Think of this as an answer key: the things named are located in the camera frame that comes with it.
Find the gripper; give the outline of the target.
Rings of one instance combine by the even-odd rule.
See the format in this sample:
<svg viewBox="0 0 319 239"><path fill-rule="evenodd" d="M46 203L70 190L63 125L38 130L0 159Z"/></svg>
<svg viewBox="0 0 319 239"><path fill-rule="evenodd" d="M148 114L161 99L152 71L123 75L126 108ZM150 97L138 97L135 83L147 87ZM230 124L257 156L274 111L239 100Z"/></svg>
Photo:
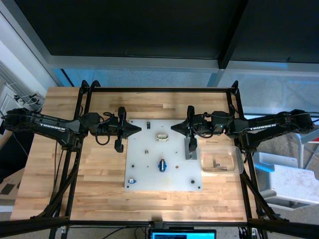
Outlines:
<svg viewBox="0 0 319 239"><path fill-rule="evenodd" d="M116 136L117 139L115 140L114 149L118 153L123 153L124 146L122 144L122 139L124 138L124 128L128 129L125 131L125 139L140 132L142 128L126 121L127 113L124 107L119 107L117 117L110 112L103 112L103 115L108 118L101 122L101 135L107 136L108 140L102 145L108 144L111 136Z"/></svg>
<svg viewBox="0 0 319 239"><path fill-rule="evenodd" d="M212 137L212 130L207 125L205 116L203 114L196 115L194 106L187 107L187 119L172 125L171 130L190 138L188 145L189 151L195 151L197 149L197 139L195 138L195 135L204 139Z"/></svg>

